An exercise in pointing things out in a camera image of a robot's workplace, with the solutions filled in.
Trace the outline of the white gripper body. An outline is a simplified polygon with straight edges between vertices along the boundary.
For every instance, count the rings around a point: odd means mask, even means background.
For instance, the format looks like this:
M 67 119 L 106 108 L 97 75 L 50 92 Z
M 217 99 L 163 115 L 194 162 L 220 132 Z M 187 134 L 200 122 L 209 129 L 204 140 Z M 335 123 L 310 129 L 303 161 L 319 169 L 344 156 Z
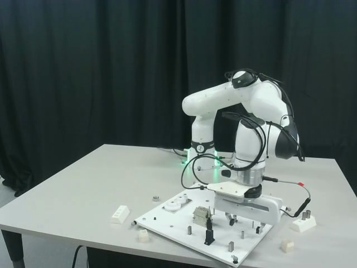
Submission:
M 261 195 L 250 202 L 238 202 L 237 198 L 215 194 L 214 207 L 227 214 L 236 215 L 265 224 L 277 224 L 281 219 L 283 200 L 269 195 Z

